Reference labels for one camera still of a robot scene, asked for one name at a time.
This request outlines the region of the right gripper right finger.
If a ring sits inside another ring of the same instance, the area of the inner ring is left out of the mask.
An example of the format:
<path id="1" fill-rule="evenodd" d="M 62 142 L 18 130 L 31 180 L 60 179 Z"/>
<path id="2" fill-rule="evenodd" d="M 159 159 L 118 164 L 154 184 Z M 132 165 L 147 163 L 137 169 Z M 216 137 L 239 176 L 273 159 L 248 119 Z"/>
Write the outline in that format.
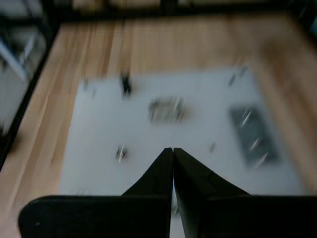
<path id="1" fill-rule="evenodd" d="M 186 237 L 316 237 L 316 197 L 251 195 L 183 149 L 173 153 L 175 193 Z"/>

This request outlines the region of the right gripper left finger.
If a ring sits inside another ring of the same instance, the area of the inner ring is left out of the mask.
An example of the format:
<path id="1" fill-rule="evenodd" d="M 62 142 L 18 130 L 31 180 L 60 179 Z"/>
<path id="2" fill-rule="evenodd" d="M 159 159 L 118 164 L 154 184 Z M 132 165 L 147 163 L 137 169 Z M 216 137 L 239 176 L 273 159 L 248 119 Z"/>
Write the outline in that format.
<path id="1" fill-rule="evenodd" d="M 32 200 L 18 216 L 24 238 L 167 238 L 173 189 L 173 150 L 165 148 L 120 196 L 51 195 Z"/>

